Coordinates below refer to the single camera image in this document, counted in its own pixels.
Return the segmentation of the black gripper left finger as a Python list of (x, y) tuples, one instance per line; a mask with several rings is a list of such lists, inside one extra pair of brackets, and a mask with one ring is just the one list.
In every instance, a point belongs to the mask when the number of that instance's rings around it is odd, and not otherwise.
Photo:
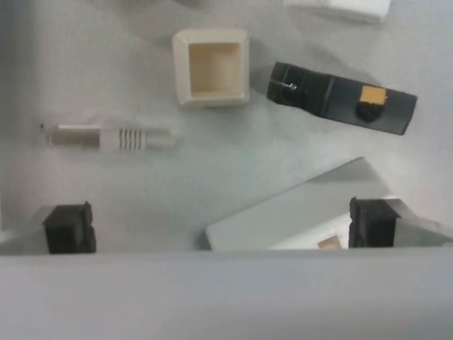
[(89, 202), (43, 206), (17, 227), (1, 231), (2, 256), (94, 254), (97, 251)]

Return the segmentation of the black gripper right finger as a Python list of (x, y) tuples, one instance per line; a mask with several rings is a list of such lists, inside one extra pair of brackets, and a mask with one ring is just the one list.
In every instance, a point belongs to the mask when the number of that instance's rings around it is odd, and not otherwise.
[(416, 215), (400, 199), (352, 198), (350, 218), (350, 249), (452, 245), (451, 226)]

